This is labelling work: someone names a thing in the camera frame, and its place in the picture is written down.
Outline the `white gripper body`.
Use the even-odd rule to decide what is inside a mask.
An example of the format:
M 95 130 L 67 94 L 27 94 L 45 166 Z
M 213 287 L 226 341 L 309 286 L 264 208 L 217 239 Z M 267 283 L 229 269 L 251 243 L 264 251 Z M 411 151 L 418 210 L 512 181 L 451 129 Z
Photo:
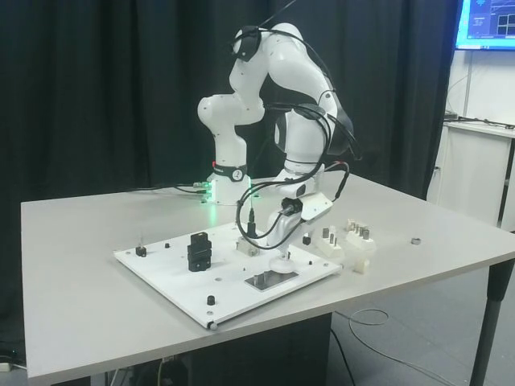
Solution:
M 282 214 L 276 224 L 276 216 L 269 218 L 271 232 L 266 236 L 266 246 L 272 248 L 289 248 L 295 241 L 301 239 L 306 233 L 305 221 L 301 212 Z

